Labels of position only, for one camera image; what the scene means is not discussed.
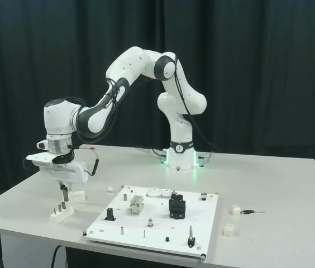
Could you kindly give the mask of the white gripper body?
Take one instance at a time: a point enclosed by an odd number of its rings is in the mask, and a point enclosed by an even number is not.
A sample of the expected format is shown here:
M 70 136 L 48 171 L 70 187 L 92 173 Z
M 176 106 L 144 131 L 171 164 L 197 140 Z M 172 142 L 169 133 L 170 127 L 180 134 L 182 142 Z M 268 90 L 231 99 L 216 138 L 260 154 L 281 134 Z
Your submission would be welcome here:
M 40 172 L 43 176 L 50 177 L 57 181 L 65 183 L 84 184 L 88 181 L 86 173 L 87 165 L 85 162 L 72 161 L 66 164 L 40 164 Z

